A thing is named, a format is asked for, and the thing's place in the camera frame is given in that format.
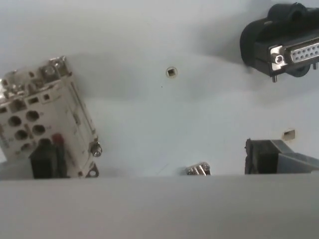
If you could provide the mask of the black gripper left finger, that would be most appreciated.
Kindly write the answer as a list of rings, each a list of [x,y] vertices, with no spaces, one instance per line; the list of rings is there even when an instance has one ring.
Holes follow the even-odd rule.
[[[1,179],[59,179],[67,177],[64,140],[41,143],[35,149],[0,164]]]

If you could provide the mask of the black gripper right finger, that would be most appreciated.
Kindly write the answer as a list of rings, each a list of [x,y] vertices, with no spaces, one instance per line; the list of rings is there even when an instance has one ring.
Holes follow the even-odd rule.
[[[282,140],[246,141],[245,174],[306,174],[319,171],[319,160],[294,152]]]

